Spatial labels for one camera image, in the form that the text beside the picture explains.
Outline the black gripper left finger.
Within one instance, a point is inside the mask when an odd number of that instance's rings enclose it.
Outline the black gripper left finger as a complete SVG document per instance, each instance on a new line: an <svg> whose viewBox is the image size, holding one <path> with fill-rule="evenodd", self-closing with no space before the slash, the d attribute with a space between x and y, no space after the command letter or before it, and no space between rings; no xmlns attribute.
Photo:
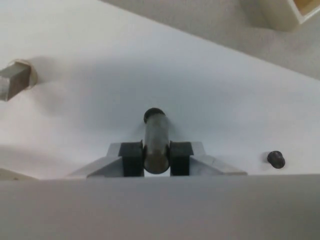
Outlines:
<svg viewBox="0 0 320 240"><path fill-rule="evenodd" d="M67 178L124 178L144 176L143 143L111 143L106 156L68 174Z"/></svg>

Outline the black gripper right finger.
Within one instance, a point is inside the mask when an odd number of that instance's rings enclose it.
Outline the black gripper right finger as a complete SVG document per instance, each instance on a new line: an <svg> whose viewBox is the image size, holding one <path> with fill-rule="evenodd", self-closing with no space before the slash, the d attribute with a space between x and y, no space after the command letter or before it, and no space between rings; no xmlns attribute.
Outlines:
<svg viewBox="0 0 320 240"><path fill-rule="evenodd" d="M246 176L248 173L208 155L200 141L171 141L171 176Z"/></svg>

